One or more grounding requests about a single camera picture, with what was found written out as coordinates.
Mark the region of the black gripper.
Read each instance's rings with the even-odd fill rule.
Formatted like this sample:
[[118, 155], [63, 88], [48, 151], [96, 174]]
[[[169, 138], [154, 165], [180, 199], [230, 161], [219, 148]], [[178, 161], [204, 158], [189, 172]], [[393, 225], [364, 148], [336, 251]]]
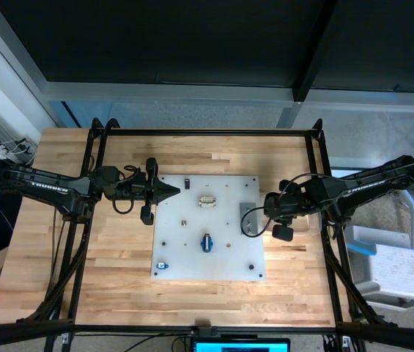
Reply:
[[157, 204], [180, 193], [178, 187], [164, 183], [163, 178], [157, 177], [158, 163], [155, 158], [148, 158], [145, 165], [145, 172], [138, 169], [137, 175], [132, 181], [132, 200], [144, 202], [140, 214], [140, 219], [143, 224], [153, 224], [154, 221], [152, 205], [154, 204], [155, 181], [156, 189], [159, 191], [156, 194]]
[[301, 187], [292, 181], [282, 180], [279, 183], [279, 193], [266, 194], [264, 214], [275, 224], [272, 236], [281, 241], [292, 241], [294, 230], [291, 228], [293, 219], [308, 215], [311, 203], [301, 191]]

